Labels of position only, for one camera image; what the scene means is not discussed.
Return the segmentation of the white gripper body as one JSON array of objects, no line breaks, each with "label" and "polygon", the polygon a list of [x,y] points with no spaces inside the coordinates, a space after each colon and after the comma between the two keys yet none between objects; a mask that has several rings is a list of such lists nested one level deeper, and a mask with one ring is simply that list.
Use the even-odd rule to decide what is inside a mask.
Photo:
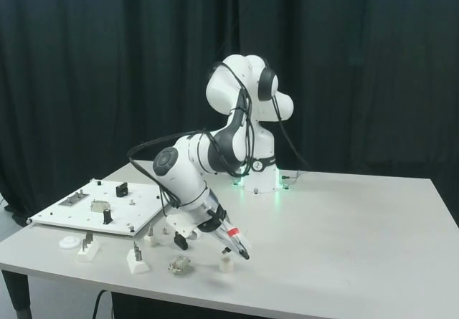
[{"label": "white gripper body", "polygon": [[199,225],[201,233],[210,234],[224,246],[224,253],[234,252],[243,259],[250,258],[250,243],[245,235],[231,224],[221,224],[210,231],[208,227]]}]

